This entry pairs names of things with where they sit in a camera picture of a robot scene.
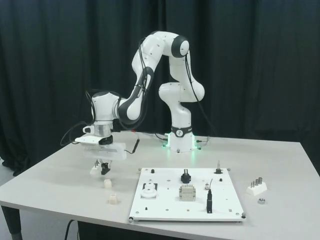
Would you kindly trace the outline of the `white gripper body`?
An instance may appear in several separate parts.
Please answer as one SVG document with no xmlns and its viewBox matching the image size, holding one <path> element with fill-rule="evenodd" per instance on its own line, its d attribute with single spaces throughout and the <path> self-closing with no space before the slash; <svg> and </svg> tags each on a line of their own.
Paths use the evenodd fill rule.
<svg viewBox="0 0 320 240">
<path fill-rule="evenodd" d="M 106 145 L 83 144 L 84 155 L 98 160 L 123 161 L 127 158 L 125 143 L 112 143 Z"/>
</svg>

